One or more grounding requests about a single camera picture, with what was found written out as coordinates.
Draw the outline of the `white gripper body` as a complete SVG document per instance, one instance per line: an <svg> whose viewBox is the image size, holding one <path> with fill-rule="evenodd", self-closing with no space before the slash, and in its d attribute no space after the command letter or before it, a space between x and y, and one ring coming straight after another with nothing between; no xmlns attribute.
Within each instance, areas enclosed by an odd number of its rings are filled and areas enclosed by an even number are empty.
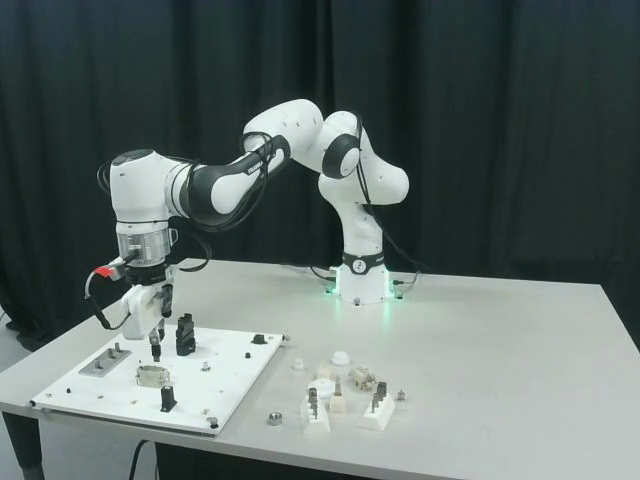
<svg viewBox="0 0 640 480"><path fill-rule="evenodd" d="M172 315L173 286L135 285L122 297L122 308L126 320L122 334L127 340L148 339L149 332L157 329L158 323Z"/></svg>

